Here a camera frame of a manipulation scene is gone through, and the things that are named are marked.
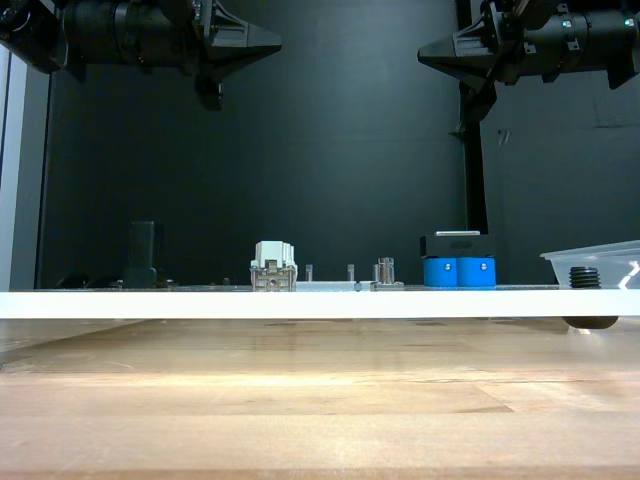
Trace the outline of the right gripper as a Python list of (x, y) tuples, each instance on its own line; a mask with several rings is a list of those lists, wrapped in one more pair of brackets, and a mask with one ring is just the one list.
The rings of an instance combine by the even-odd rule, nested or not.
[(418, 49), (420, 63), (460, 82), (463, 121), (484, 120), (497, 101), (496, 86), (520, 79), (525, 17), (524, 1), (483, 1), (470, 26)]

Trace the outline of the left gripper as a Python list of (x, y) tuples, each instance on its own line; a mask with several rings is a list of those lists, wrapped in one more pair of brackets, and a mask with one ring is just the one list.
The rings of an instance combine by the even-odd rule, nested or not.
[[(197, 44), (195, 92), (205, 109), (219, 111), (221, 79), (278, 53), (282, 40), (276, 33), (231, 14), (220, 1), (192, 1), (190, 16)], [(254, 47), (219, 50), (216, 55), (214, 46)]]

